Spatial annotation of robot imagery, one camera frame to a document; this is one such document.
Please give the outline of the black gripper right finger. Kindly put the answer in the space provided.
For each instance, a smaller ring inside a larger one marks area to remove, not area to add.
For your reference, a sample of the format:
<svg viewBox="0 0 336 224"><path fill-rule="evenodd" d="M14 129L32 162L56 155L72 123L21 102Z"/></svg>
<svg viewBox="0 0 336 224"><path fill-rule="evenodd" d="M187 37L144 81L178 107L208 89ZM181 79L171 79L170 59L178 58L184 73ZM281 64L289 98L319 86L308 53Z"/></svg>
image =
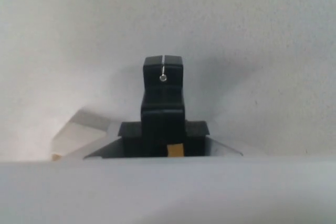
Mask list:
<svg viewBox="0 0 336 224"><path fill-rule="evenodd" d="M186 121L185 156L243 156L241 151L210 136L206 121Z"/></svg>

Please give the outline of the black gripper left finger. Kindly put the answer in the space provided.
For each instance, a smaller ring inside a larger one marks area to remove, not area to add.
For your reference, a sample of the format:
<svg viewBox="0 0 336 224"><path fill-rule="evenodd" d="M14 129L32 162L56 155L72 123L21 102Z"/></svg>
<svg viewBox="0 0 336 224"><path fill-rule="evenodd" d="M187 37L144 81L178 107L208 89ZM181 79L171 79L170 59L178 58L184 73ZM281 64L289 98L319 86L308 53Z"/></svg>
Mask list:
<svg viewBox="0 0 336 224"><path fill-rule="evenodd" d="M86 146L88 158L133 158L142 156L141 122L111 124L106 137Z"/></svg>

